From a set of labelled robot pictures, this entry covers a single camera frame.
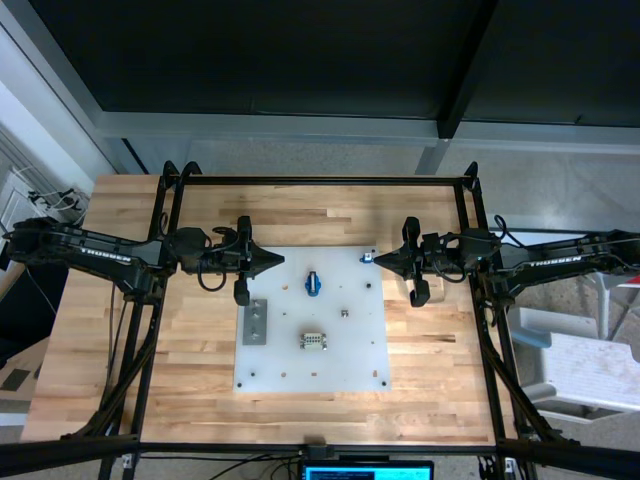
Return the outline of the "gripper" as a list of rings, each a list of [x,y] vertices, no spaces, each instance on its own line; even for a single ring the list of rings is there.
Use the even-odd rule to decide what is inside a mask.
[[[423,278],[422,273],[424,251],[418,243],[420,232],[419,220],[416,217],[407,217],[402,228],[403,246],[389,252],[381,252],[374,259],[377,266],[389,270],[395,275],[404,275],[406,270],[406,280],[413,282],[413,289],[409,294],[410,304],[413,308],[423,307],[431,298],[429,283]],[[409,264],[406,268],[402,259],[395,259],[403,255],[404,249]]]
[[[239,217],[237,228],[225,231],[222,249],[218,257],[225,273],[237,275],[233,287],[233,297],[238,306],[248,306],[250,302],[247,286],[250,266],[251,276],[255,277],[284,262],[282,255],[266,250],[252,242],[252,225],[249,216]]]

